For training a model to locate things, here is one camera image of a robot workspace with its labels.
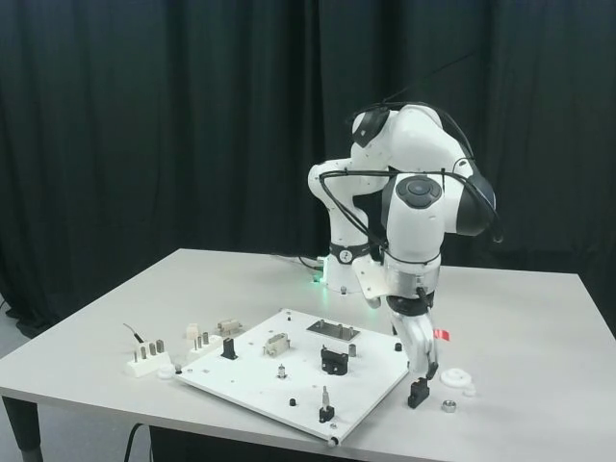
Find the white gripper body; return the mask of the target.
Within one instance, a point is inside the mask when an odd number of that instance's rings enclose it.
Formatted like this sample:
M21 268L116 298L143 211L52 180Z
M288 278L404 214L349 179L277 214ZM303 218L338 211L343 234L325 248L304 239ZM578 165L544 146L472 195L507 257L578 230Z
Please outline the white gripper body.
M438 370L438 347L430 314L405 316L392 311L391 323L406 353L409 371L420 376L432 366L434 376Z

